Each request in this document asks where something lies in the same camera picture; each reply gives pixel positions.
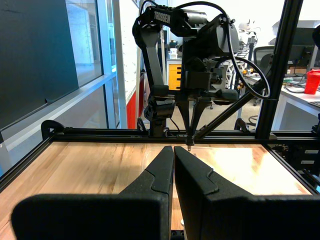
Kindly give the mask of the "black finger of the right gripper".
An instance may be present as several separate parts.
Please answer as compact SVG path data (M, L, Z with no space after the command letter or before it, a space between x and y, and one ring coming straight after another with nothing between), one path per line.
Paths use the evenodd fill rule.
M201 115L207 106L208 106L208 102L206 100L197 100L196 103L194 104L192 119L191 119L191 135L192 136L196 133Z
M176 105L180 111L183 119L183 124L187 135L190 134L190 114L189 114L189 101L188 99L178 99L176 100Z

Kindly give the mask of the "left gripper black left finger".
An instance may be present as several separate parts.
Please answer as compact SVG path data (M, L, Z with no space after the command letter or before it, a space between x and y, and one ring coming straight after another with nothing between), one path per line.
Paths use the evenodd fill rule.
M165 146L118 194L38 194L11 213L19 240L168 240L174 152Z

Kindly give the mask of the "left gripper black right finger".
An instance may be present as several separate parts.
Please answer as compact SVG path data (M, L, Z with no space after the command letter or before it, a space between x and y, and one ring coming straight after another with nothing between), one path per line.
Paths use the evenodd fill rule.
M254 195L180 146L174 178L190 240L317 240L317 195Z

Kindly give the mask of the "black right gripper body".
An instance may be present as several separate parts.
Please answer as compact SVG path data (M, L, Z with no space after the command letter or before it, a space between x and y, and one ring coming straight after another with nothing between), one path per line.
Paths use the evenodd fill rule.
M185 22L170 26L171 32L178 37L187 39L182 45L182 64L180 90L170 90L167 85L151 87L151 95L158 98L182 94L188 97L202 96L216 103L233 103L239 97L234 90L214 89L221 79L219 74L209 66L209 61L215 57L231 57L233 52L228 41L235 41L239 46L236 31L230 31L230 25L225 17L216 17L210 22L200 24L201 28L192 28Z

